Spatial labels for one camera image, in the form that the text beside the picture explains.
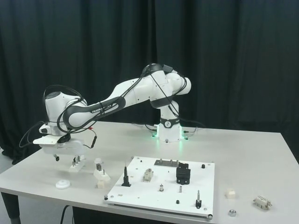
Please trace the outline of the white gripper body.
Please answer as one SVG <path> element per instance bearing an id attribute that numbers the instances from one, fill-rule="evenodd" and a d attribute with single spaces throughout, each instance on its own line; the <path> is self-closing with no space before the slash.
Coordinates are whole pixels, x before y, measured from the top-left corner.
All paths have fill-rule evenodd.
<path id="1" fill-rule="evenodd" d="M 57 154 L 57 155 L 83 155 L 86 153 L 86 147 L 84 142 L 78 139 L 71 139 L 65 143 L 50 144 L 39 144 L 46 154 Z"/>

